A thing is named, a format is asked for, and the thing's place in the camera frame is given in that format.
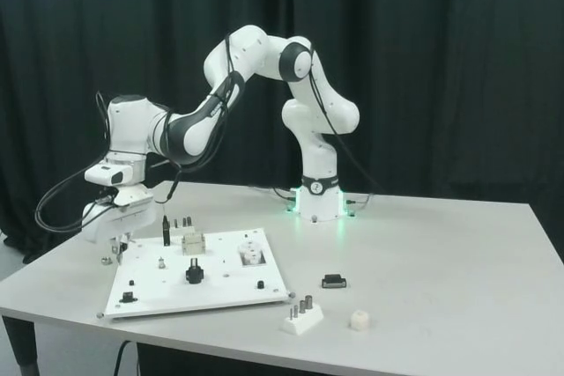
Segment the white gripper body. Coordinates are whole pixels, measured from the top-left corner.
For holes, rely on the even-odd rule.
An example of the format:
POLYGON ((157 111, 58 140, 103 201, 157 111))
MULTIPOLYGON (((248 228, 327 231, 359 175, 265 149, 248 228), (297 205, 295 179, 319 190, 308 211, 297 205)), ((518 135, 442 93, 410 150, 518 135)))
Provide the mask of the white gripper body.
POLYGON ((120 239, 150 225, 156 218, 155 203, 143 203, 127 207, 95 205, 93 211, 84 216, 82 238, 92 243, 120 239))

